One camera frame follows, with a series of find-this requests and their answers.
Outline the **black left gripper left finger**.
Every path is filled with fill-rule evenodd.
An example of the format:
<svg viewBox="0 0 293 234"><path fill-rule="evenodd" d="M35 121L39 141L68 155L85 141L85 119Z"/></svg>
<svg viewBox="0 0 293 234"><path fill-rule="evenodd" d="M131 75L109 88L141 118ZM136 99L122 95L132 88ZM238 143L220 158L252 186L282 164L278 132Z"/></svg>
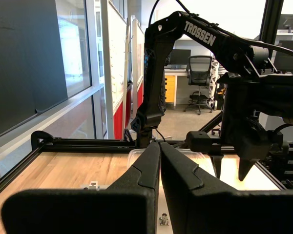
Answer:
<svg viewBox="0 0 293 234"><path fill-rule="evenodd" d="M1 209L8 234L154 234L161 150L151 143L104 190L25 190Z"/></svg>

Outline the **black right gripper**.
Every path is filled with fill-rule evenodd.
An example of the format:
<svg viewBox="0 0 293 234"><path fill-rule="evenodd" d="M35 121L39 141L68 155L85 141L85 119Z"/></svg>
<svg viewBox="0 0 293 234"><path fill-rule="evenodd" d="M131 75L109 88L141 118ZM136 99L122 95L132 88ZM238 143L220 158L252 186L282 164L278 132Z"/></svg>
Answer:
<svg viewBox="0 0 293 234"><path fill-rule="evenodd" d="M265 130L253 116L254 111L287 119L290 91L285 84L277 84L276 78L247 82L224 75L220 81L227 86L220 138L214 144L207 133L191 131L187 133L187 146L202 153L220 151L222 145L232 146L240 158L238 178L243 181L257 161L283 150L283 135L279 130ZM222 158L210 157L217 178L221 175Z"/></svg>

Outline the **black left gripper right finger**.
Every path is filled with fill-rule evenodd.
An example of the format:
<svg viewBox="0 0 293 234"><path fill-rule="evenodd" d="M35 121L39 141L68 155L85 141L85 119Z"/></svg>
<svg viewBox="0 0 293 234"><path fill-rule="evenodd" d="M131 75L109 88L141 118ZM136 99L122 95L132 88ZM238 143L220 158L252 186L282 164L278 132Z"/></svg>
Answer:
<svg viewBox="0 0 293 234"><path fill-rule="evenodd" d="M293 190L239 191L167 143L161 179L176 234L293 234Z"/></svg>

